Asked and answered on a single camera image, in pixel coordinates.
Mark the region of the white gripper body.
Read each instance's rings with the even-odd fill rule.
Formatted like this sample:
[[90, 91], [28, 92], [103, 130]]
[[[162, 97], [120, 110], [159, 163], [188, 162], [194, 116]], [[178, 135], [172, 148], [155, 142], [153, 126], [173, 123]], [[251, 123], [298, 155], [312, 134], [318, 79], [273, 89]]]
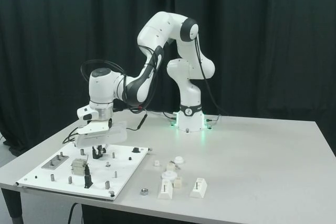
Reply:
[[84, 148], [121, 143], [127, 139], [126, 128], [126, 121], [91, 121], [86, 126], [76, 129], [75, 145]]

